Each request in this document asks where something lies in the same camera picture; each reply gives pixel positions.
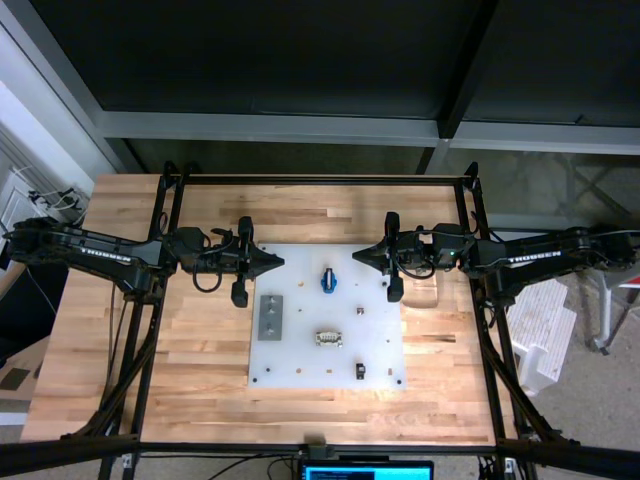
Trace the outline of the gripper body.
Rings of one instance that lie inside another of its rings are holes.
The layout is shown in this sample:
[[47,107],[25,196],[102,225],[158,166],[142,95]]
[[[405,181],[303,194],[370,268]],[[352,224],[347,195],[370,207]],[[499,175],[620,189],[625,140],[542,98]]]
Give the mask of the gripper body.
[[216,284],[205,293],[213,293],[222,284],[225,273],[233,273],[236,280],[231,286],[231,300],[236,307],[248,305],[248,292],[245,283],[249,279],[251,265],[251,246],[253,245],[254,226],[249,216],[243,216],[238,221],[237,234],[231,231],[214,229],[214,233],[222,236],[222,242],[208,247],[205,250],[204,265],[208,273],[214,272],[217,276]]
[[419,233],[400,230],[398,213],[386,214],[384,237],[390,276],[387,300],[398,303],[404,295],[404,281],[400,274],[413,280],[428,280],[433,277],[433,264],[424,255],[424,245],[419,239]]

